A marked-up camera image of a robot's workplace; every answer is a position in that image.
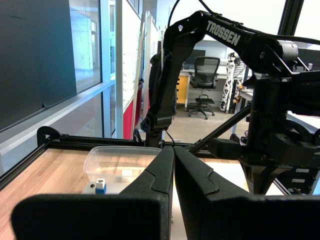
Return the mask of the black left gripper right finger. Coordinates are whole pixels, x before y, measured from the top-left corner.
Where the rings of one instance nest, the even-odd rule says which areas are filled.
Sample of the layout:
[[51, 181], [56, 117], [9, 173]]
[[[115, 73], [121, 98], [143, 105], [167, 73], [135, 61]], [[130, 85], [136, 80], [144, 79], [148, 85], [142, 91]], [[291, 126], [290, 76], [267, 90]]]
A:
[[254, 195], [177, 146], [175, 185], [189, 240], [317, 240], [320, 199]]

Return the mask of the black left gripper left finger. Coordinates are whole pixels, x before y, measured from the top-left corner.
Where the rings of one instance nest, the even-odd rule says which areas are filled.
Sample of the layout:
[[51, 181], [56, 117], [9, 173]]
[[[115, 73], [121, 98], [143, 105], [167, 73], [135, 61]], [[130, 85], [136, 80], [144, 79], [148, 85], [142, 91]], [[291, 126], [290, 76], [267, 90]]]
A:
[[164, 147], [118, 194], [38, 194], [11, 213], [18, 240], [168, 240], [174, 151]]

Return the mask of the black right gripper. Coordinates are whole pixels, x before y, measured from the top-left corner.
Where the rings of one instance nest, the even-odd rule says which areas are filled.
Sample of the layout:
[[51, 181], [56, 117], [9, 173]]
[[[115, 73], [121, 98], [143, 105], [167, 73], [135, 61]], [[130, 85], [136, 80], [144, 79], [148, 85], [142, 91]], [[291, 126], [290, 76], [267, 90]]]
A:
[[[274, 134], [266, 142], [259, 140], [258, 143], [261, 145], [254, 149], [230, 139], [213, 138], [208, 142], [208, 150], [218, 159], [243, 161], [241, 167], [252, 194], [265, 195], [280, 174], [291, 170], [290, 166], [320, 167], [320, 147], [311, 142]], [[286, 166], [267, 166], [263, 170], [262, 165], [268, 163]]]

